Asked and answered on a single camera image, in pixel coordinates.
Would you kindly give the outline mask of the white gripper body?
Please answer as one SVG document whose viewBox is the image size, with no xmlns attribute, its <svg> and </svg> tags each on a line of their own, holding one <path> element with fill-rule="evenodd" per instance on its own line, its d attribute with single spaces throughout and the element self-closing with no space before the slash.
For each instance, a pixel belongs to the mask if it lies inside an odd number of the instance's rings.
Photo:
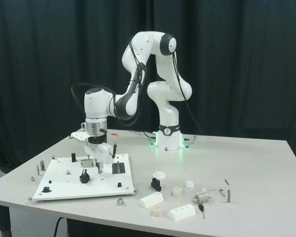
<svg viewBox="0 0 296 237">
<path fill-rule="evenodd" d="M 84 151 L 101 163 L 113 163 L 113 148 L 107 143 L 84 145 Z"/>
</svg>

